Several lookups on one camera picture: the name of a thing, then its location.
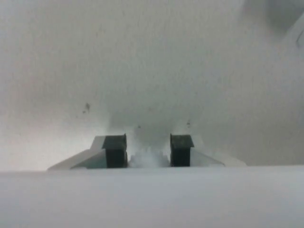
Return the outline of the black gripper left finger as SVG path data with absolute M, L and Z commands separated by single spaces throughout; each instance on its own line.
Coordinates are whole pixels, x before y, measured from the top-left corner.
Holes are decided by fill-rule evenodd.
M 127 167 L 127 138 L 123 135 L 96 136 L 91 147 L 49 170 L 110 169 Z

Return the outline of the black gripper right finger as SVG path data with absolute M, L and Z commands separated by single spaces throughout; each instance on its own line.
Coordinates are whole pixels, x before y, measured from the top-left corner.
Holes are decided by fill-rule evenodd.
M 171 167 L 224 167 L 225 164 L 195 147 L 190 134 L 170 134 Z

